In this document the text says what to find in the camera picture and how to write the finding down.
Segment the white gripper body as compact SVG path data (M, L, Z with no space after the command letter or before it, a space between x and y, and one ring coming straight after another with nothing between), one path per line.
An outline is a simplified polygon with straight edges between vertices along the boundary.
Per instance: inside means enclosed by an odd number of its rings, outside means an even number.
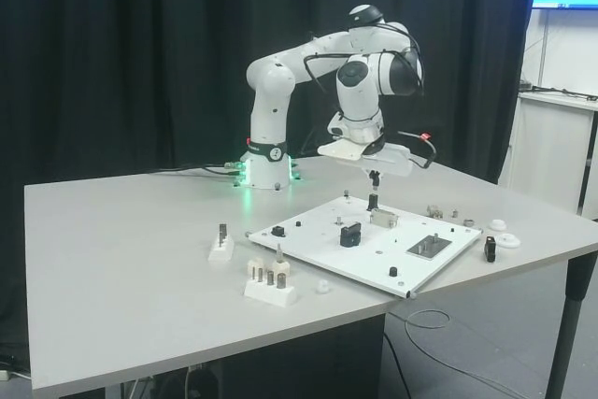
M339 164L357 167L369 174L372 171L383 175L408 176L413 168L411 152L405 146L386 144L382 150L371 155L362 155L359 160L336 159Z

